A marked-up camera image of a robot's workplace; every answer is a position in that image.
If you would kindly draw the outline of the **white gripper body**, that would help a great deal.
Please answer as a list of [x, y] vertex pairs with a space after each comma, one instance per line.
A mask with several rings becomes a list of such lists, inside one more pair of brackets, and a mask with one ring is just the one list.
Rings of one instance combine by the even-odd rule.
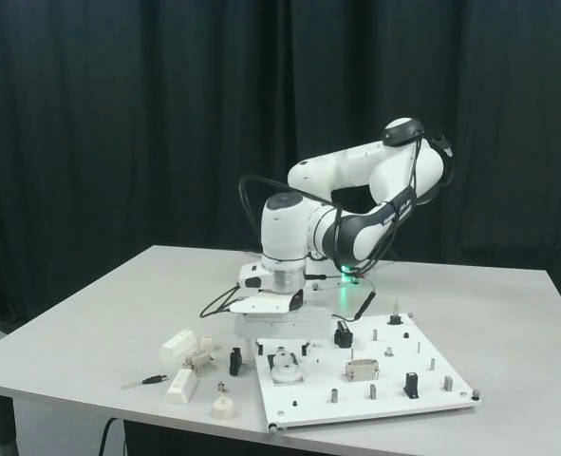
[[239, 314], [234, 334], [245, 339], [319, 339], [331, 329], [326, 308], [302, 308], [292, 313]]

